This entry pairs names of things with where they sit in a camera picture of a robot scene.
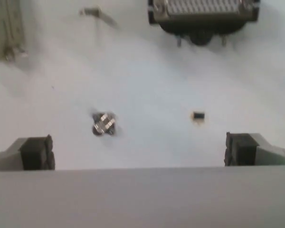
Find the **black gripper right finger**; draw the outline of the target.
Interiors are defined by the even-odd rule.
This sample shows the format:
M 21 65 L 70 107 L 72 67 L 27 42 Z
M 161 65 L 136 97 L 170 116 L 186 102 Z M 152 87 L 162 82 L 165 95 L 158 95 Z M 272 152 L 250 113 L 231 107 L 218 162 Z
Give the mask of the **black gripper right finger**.
M 259 133 L 226 134 L 225 166 L 285 165 L 285 149 L 270 144 Z

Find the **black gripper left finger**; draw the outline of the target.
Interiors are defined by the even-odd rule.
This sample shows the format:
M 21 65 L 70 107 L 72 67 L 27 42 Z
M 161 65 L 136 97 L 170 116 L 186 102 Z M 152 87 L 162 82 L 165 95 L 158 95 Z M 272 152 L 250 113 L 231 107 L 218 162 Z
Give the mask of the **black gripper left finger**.
M 51 135 L 18 138 L 0 152 L 0 171 L 42 171 L 55 169 Z

